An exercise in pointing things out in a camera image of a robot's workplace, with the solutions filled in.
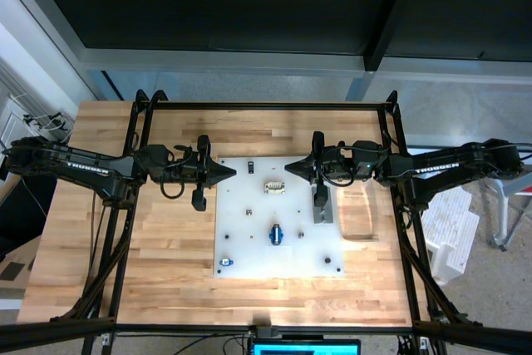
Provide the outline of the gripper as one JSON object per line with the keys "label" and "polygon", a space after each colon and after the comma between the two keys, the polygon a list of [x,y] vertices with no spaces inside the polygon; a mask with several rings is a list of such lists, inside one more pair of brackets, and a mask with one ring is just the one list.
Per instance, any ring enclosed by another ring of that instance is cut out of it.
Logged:
{"label": "gripper", "polygon": [[316,193],[313,195],[313,205],[315,207],[323,208],[328,202],[326,182],[338,188],[348,187],[353,183],[352,167],[341,154],[342,150],[347,150],[344,141],[340,141],[337,145],[325,146],[324,134],[321,131],[314,131],[312,155],[284,166],[286,172],[306,180],[309,184],[313,182],[314,170]]}
{"label": "gripper", "polygon": [[[179,182],[196,184],[192,192],[191,204],[195,210],[206,210],[206,198],[204,188],[207,185],[207,173],[209,171],[208,160],[210,157],[211,144],[207,135],[198,137],[196,150],[191,146],[176,145],[176,150],[183,152],[182,158],[177,161],[175,172],[179,177]],[[213,174],[210,179],[210,186],[215,186],[220,182],[236,176],[236,170],[228,166],[219,164],[213,159],[210,160],[210,171]]]}

